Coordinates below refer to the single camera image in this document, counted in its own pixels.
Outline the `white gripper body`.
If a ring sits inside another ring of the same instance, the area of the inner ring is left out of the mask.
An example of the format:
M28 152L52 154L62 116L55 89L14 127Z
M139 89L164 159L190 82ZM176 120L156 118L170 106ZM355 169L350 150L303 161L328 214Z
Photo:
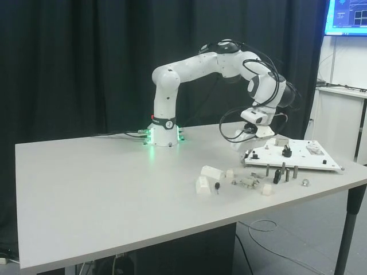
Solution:
M238 153L252 151L258 146L255 133L246 133L240 129L235 132L235 138L231 142L231 149Z

